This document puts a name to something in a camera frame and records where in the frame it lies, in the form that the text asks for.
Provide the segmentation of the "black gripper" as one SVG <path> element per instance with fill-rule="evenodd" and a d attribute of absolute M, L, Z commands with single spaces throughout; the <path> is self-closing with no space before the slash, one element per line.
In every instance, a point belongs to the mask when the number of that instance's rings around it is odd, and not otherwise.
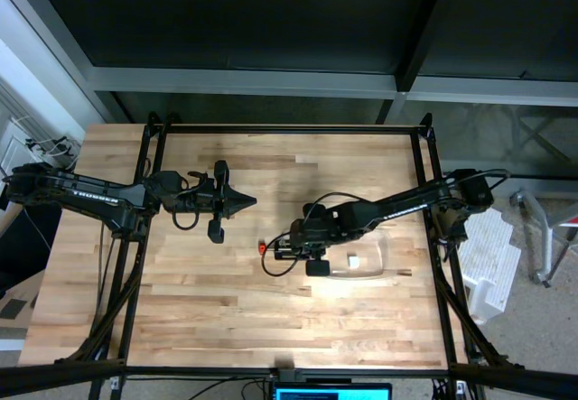
<path fill-rule="evenodd" d="M 331 264 L 324 259 L 326 249 L 344 244 L 349 237 L 349 232 L 340 229 L 334 212 L 321 204 L 307 203 L 303 206 L 303 218 L 290 226 L 290 254 L 305 262 L 307 276 L 330 276 Z"/>
<path fill-rule="evenodd" d="M 187 175 L 198 180 L 195 186 L 182 190 L 177 198 L 176 213 L 193 213 L 194 220 L 185 227 L 176 222 L 176 227 L 183 231 L 194 229 L 201 213 L 209 213 L 212 219 L 208 225 L 208 237 L 212 243 L 223 243 L 225 232 L 221 220 L 230 219 L 243 209 L 256 205 L 256 198 L 238 192 L 228 184 L 228 166 L 224 160 L 214 164 L 213 178 L 207 173 L 187 172 Z"/>

